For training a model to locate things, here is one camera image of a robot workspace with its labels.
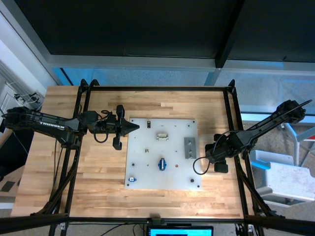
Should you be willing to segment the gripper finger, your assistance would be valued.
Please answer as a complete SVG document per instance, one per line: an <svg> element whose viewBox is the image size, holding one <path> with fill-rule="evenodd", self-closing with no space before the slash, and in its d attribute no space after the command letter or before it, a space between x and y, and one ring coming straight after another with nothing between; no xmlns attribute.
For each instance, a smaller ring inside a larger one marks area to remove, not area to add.
<svg viewBox="0 0 315 236"><path fill-rule="evenodd" d="M123 119L123 127L125 128L139 128L140 126L137 124L134 124L132 122L127 121L125 118Z"/></svg>
<svg viewBox="0 0 315 236"><path fill-rule="evenodd" d="M139 129L139 128L140 128L139 126L137 126L137 127L123 127L122 128L122 135L125 136L125 135Z"/></svg>

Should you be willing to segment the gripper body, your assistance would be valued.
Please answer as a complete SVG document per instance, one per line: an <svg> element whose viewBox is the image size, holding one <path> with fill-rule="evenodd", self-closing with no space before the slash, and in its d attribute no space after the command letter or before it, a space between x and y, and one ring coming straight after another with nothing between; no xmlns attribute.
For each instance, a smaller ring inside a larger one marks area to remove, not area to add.
<svg viewBox="0 0 315 236"><path fill-rule="evenodd" d="M113 147L115 150L122 150L122 142L120 141L121 136L124 135L123 121L125 120L125 109L123 105L116 107L117 119L115 120L114 131L116 137L113 139Z"/></svg>
<svg viewBox="0 0 315 236"><path fill-rule="evenodd" d="M228 165L226 163L227 153L229 151L229 145L227 143L227 136L215 134L214 135L215 146L213 149L214 156L214 170L216 173L228 173Z"/></svg>

